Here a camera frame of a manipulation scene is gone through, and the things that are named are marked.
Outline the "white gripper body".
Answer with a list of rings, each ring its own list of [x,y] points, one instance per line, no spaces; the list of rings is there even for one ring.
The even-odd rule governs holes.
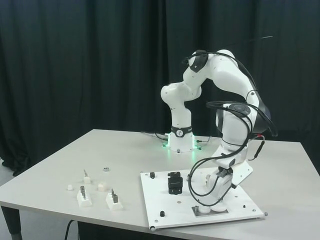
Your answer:
[[[251,173],[253,168],[246,162],[236,164],[228,169],[219,166],[212,174],[206,176],[206,187],[212,192],[209,194],[212,197],[213,203],[209,203],[212,208],[226,208],[223,203],[224,196],[231,190],[236,188],[243,182]]]

